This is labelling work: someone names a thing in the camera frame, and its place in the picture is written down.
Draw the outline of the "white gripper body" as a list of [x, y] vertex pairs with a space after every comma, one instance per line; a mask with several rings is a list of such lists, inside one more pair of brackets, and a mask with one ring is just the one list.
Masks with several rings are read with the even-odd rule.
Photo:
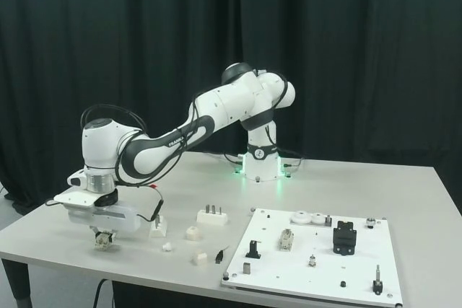
[[112, 206], [90, 208], [67, 207], [69, 220], [98, 229], [116, 232], [136, 232], [140, 228], [137, 210], [130, 205], [117, 203]]

